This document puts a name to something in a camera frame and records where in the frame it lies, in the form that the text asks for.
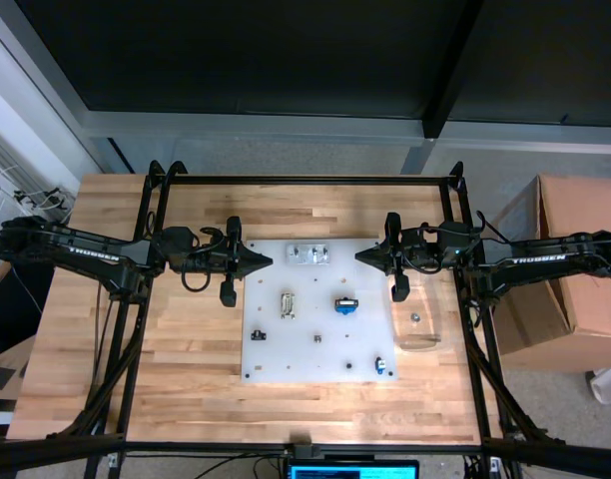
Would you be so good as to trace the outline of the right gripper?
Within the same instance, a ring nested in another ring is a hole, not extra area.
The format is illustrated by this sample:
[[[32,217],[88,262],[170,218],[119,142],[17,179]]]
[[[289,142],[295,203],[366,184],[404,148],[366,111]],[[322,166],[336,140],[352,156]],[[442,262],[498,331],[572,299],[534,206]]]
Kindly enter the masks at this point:
[[[409,295],[409,279],[403,271],[404,254],[401,245],[400,215],[390,212],[385,221],[386,239],[389,247],[391,274],[394,284],[391,288],[392,300],[404,302]],[[383,273],[387,273],[387,243],[376,243],[374,246],[357,252],[355,259]]]

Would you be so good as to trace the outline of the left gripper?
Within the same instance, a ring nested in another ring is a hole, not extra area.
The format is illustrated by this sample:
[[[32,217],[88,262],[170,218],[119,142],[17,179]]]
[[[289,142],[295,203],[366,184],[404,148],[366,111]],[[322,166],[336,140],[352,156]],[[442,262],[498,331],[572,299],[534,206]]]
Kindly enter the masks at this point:
[[[220,301],[225,307],[235,307],[237,293],[235,279],[239,263],[239,248],[242,239],[242,222],[239,217],[229,217],[226,224],[227,256],[225,262],[225,278],[220,286]],[[267,256],[265,246],[260,241],[248,241],[243,245],[243,276],[252,274],[274,264],[271,256]]]

